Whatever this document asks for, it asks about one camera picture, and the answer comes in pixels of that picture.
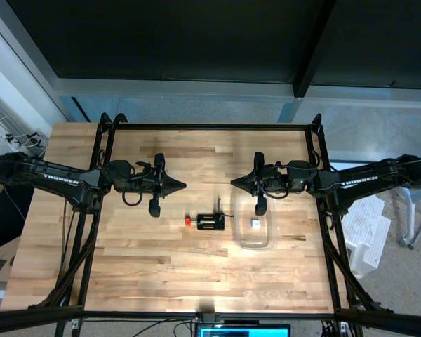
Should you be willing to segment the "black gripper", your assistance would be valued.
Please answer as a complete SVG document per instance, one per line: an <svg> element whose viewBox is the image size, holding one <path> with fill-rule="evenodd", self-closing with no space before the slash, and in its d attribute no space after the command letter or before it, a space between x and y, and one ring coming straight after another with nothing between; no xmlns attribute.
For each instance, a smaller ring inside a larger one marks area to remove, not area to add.
<svg viewBox="0 0 421 337"><path fill-rule="evenodd" d="M153 166L143 161L137 161L135 164L142 167L142 171L135 175L137 191L140 195L152 195L148 207L149 214L151 217L159 218L161 214L160 198L165 199L168 195L183 190L187 186L165 172L166 162L162 153L155 155Z"/></svg>
<svg viewBox="0 0 421 337"><path fill-rule="evenodd" d="M256 152L254 156L254 171L231 180L231 186L243 190L252 197L257 197L255 206L255 214L257 216L263 216L267 212L266 197L280 200L288 196L286 176L279 169L283 169L280 161L266 165L264 154Z"/></svg>

